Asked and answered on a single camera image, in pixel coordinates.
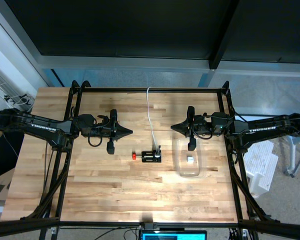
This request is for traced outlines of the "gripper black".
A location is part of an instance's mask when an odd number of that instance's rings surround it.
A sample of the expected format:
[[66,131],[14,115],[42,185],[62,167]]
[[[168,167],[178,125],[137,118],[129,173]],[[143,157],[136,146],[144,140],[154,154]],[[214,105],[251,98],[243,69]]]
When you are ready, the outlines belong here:
[[106,115],[98,115],[99,119],[102,119],[101,123],[97,124],[95,132],[97,133],[97,137],[100,139],[108,138],[108,142],[106,145],[106,151],[109,155],[113,155],[115,153],[115,145],[114,141],[117,137],[117,125],[120,132],[118,133],[118,139],[124,138],[126,136],[132,135],[133,132],[131,129],[128,129],[124,126],[118,124],[118,114],[116,109],[112,109],[110,111],[110,116]]
[[206,121],[206,117],[206,113],[203,115],[195,115],[195,108],[189,106],[187,109],[186,120],[171,126],[171,130],[176,131],[185,137],[189,137],[189,143],[187,145],[189,151],[194,151],[197,147],[197,140],[195,137],[201,140],[210,140],[212,138],[212,128]]

